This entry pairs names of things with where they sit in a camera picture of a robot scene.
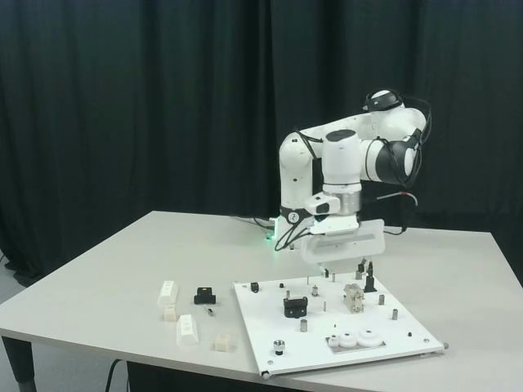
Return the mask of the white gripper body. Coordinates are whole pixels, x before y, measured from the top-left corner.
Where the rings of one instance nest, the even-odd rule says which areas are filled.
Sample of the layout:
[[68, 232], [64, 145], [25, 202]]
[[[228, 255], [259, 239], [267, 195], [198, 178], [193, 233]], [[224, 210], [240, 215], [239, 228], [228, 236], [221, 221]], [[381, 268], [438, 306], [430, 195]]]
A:
[[374, 256], [385, 250], [384, 221], [362, 221], [358, 229], [334, 233], [313, 233], [301, 243], [302, 259], [308, 264]]

